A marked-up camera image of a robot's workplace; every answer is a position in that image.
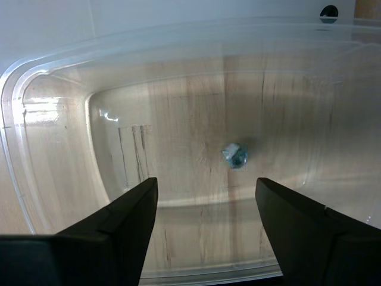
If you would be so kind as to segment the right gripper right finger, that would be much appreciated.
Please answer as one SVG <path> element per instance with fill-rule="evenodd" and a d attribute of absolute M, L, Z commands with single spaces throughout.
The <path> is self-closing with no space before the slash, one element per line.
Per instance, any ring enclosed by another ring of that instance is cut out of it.
<path fill-rule="evenodd" d="M 380 285 L 379 229 L 269 178 L 255 199 L 289 285 Z"/>

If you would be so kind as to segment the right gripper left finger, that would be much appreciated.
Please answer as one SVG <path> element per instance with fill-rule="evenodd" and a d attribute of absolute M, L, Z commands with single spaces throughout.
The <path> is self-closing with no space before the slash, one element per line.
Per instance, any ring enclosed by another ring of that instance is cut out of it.
<path fill-rule="evenodd" d="M 138 285 L 157 201 L 149 178 L 55 235 L 2 235 L 1 285 Z"/>

